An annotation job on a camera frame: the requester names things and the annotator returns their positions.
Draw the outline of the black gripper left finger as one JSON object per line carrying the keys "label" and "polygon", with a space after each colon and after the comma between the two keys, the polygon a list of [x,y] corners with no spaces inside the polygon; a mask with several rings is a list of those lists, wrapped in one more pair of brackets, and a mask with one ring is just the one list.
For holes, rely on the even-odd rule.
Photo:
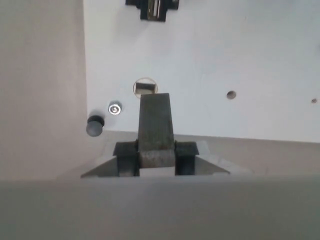
{"label": "black gripper left finger", "polygon": [[139,177],[138,141],[117,142],[113,158],[83,173],[81,178]]}

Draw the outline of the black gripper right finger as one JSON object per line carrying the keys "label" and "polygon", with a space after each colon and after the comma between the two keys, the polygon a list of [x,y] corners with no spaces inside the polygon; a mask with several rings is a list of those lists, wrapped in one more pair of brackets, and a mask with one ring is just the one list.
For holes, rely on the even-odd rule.
{"label": "black gripper right finger", "polygon": [[175,175],[176,176],[208,176],[213,174],[230,174],[229,171],[197,157],[199,149],[194,141],[175,142]]}

